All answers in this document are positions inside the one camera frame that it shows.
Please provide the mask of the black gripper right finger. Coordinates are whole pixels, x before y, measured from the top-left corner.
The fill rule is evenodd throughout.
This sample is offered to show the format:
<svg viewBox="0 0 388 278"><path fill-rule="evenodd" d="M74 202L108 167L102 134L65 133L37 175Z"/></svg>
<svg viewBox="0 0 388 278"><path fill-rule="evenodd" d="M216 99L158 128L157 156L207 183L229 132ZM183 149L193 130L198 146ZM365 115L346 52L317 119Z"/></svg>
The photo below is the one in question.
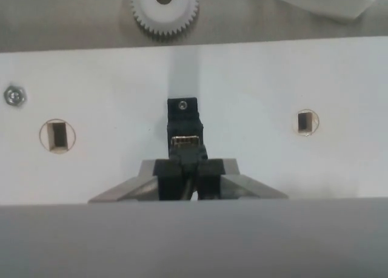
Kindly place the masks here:
<svg viewBox="0 0 388 278"><path fill-rule="evenodd" d="M234 158L209 159L196 176L199 200L287 199L288 195L240 173Z"/></svg>

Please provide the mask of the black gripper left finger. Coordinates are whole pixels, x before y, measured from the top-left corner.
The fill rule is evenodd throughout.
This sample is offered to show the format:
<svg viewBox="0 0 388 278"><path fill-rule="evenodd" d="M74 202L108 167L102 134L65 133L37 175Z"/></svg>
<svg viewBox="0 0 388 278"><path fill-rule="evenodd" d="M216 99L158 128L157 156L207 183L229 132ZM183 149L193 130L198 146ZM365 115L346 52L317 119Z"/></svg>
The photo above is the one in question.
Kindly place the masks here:
<svg viewBox="0 0 388 278"><path fill-rule="evenodd" d="M183 190L179 165L170 160L144 160L138 175L98 194L90 203L179 200Z"/></svg>

